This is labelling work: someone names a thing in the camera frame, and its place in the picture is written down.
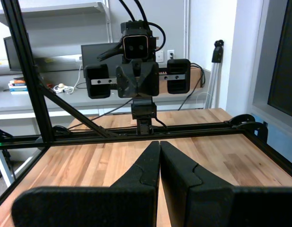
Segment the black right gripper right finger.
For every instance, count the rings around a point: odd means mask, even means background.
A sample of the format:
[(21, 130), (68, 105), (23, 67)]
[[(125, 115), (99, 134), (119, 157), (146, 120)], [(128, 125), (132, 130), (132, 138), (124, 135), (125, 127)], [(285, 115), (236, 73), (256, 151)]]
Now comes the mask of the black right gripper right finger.
[(171, 143), (161, 146), (161, 179), (174, 227), (292, 227), (292, 187), (234, 186)]

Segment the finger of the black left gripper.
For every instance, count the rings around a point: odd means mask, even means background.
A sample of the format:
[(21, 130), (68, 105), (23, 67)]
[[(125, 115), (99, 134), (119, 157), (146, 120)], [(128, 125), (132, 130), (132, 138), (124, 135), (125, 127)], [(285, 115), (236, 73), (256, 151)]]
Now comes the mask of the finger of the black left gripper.
[(137, 93), (141, 96), (159, 94), (159, 66), (156, 62), (143, 62), (137, 80)]
[(137, 81), (131, 64), (121, 64), (116, 68), (116, 81), (120, 98), (137, 96)]

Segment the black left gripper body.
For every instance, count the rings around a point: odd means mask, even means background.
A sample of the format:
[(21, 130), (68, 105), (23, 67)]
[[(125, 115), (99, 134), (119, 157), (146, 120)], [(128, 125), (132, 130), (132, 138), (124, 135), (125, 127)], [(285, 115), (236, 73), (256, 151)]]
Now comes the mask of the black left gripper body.
[[(140, 60), (128, 63), (133, 67), (136, 81), (140, 76), (142, 63)], [(106, 64), (85, 67), (86, 85), (90, 98), (108, 98), (113, 89), (118, 92), (116, 68), (115, 77), (113, 78), (109, 76), (110, 69)], [(159, 68), (159, 81), (164, 80), (167, 82), (167, 92), (169, 94), (187, 93), (190, 90), (190, 75), (191, 62), (188, 59), (168, 60), (167, 67)], [(137, 93), (136, 97), (148, 98), (153, 96), (141, 96)]]

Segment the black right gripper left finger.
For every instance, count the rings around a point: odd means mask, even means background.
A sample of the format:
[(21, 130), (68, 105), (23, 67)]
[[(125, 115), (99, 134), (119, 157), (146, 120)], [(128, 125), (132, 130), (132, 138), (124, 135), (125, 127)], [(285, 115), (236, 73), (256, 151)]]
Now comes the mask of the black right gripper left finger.
[(16, 227), (154, 227), (160, 143), (153, 141), (109, 187), (37, 187), (12, 204)]

